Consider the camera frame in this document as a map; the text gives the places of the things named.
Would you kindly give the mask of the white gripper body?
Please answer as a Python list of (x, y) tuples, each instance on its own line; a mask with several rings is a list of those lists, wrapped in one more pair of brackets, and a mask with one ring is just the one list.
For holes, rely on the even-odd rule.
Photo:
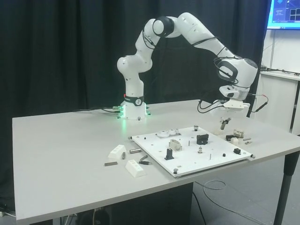
[(243, 115), (242, 102), (226, 102), (217, 104), (209, 113), (218, 118), (236, 118)]

